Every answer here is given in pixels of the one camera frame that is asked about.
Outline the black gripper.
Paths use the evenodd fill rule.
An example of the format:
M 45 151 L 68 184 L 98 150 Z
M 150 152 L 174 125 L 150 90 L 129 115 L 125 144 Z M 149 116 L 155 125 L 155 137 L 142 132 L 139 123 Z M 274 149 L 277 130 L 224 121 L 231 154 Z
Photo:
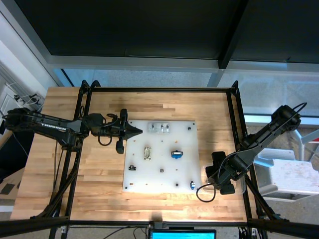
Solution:
M 118 154 L 124 153 L 124 140 L 128 140 L 132 137 L 140 135 L 143 131 L 135 126 L 132 126 L 128 122 L 127 109 L 120 110 L 120 116 L 117 117 L 114 114 L 107 114 L 108 117 L 112 118 L 110 123 L 107 123 L 104 127 L 99 130 L 99 144 L 101 146 L 109 146 L 112 143 L 113 137 L 117 137 L 116 152 Z M 110 141 L 106 144 L 102 143 L 100 137 L 109 137 Z
M 208 168 L 208 182 L 211 183 L 221 195 L 235 193 L 235 188 L 231 183 L 231 172 L 227 169 L 228 157 L 224 151 L 212 153 L 212 166 Z

